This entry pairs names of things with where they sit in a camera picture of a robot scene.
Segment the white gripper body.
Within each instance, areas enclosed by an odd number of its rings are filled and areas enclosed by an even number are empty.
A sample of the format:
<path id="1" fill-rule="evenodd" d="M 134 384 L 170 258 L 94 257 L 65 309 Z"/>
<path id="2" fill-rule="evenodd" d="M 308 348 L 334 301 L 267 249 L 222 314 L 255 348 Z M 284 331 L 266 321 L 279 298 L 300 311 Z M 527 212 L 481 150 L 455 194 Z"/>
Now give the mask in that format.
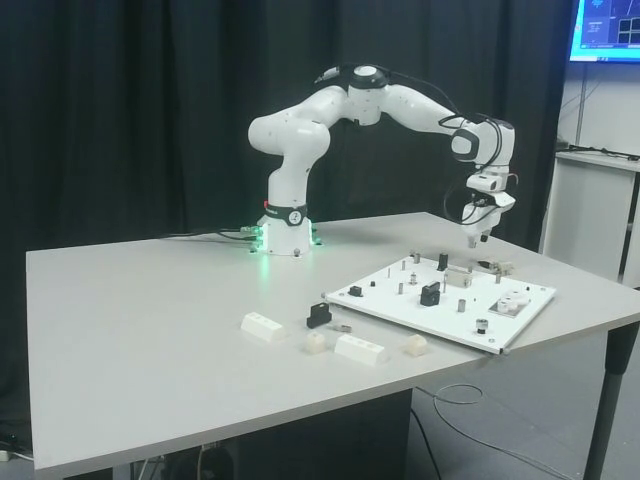
<path id="1" fill-rule="evenodd" d="M 502 209 L 495 205 L 465 205 L 461 225 L 466 235 L 488 235 L 499 224 Z"/>

